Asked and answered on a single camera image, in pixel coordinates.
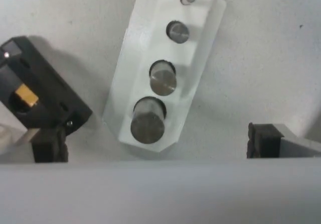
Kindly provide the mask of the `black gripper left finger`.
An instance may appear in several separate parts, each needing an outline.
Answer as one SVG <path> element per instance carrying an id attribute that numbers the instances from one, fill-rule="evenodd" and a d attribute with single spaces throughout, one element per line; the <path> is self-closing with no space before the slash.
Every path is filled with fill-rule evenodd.
<path id="1" fill-rule="evenodd" d="M 62 128 L 18 129 L 1 126 L 2 163 L 67 163 L 66 134 Z"/>

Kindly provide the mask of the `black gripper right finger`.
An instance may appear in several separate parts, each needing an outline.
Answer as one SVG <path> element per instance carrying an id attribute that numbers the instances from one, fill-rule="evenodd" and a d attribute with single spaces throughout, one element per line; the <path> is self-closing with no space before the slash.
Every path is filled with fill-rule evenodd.
<path id="1" fill-rule="evenodd" d="M 320 157 L 320 143 L 296 136 L 284 124 L 248 125 L 247 158 Z"/>

